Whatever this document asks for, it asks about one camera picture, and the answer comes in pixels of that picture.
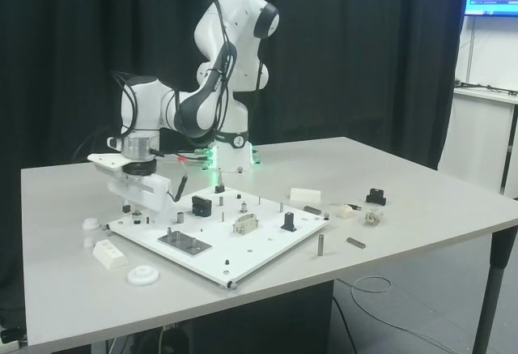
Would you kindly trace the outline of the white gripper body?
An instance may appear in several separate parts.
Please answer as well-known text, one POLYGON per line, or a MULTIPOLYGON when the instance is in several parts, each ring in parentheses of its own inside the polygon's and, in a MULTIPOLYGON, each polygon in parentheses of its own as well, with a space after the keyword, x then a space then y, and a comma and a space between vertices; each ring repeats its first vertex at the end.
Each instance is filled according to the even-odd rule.
POLYGON ((123 175, 108 182, 108 189, 129 202, 154 212, 161 212, 170 189, 170 180, 158 174, 123 175))

